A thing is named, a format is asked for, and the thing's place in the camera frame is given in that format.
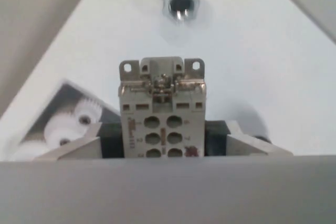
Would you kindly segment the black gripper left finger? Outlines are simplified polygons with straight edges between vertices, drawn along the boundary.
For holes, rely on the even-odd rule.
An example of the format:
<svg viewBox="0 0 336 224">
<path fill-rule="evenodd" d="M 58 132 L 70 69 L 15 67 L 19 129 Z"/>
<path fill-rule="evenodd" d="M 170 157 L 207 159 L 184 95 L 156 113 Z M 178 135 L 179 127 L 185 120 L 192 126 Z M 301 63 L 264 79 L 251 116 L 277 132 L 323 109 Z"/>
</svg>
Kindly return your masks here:
<svg viewBox="0 0 336 224">
<path fill-rule="evenodd" d="M 122 157 L 120 123 L 97 123 L 86 134 L 68 144 L 39 156 L 39 159 L 103 159 Z"/>
</svg>

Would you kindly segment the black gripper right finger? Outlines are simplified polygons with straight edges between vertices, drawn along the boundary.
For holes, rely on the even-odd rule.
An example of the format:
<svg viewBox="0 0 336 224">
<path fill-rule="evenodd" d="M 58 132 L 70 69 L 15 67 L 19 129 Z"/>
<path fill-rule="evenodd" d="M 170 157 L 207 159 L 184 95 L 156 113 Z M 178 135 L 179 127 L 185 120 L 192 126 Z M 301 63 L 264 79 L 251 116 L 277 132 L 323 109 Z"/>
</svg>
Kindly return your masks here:
<svg viewBox="0 0 336 224">
<path fill-rule="evenodd" d="M 293 156 L 263 136 L 242 131 L 237 121 L 205 122 L 206 156 Z"/>
</svg>

